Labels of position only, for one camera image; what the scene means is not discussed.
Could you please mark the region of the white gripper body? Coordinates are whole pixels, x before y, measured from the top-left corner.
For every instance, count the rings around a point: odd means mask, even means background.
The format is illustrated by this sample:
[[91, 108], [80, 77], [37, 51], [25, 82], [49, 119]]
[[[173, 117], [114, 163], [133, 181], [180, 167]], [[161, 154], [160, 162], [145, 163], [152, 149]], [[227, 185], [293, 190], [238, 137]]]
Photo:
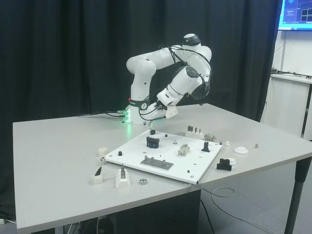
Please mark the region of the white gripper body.
[[139, 110], [139, 116], [145, 121], [153, 121], [164, 118], [166, 112], [166, 106], [163, 107], [162, 103], [154, 102], [153, 104], [149, 105], [146, 110]]

